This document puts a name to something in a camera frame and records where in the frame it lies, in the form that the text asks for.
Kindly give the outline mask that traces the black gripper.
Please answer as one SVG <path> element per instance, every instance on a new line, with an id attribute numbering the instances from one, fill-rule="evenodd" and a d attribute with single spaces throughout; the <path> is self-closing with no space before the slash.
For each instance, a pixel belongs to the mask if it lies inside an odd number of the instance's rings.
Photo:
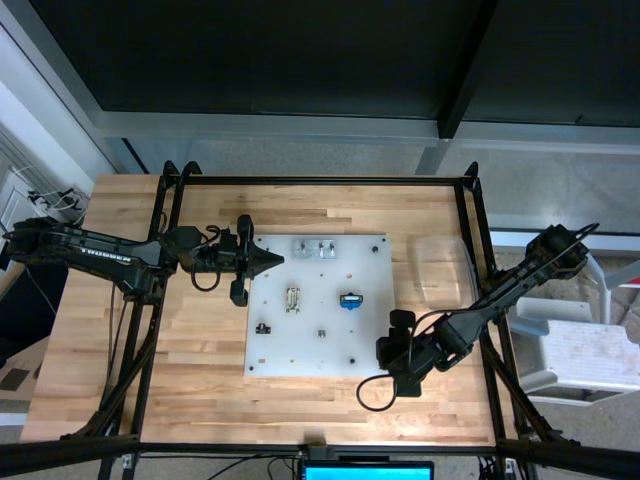
<path id="1" fill-rule="evenodd" d="M 381 370 L 391 370 L 396 395 L 402 398 L 419 398 L 422 395 L 421 374 L 424 348 L 415 340 L 416 316 L 406 310 L 391 312 L 391 337 L 378 339 L 378 363 Z"/>
<path id="2" fill-rule="evenodd" d="M 235 275 L 230 284 L 230 299 L 235 306 L 248 305 L 249 292 L 245 288 L 248 279 L 284 263 L 283 256 L 260 245 L 260 241 L 253 242 L 253 235 L 251 217 L 241 215 L 237 220 L 236 233 L 232 234 L 229 228 L 224 229 L 217 243 L 217 270 Z"/>

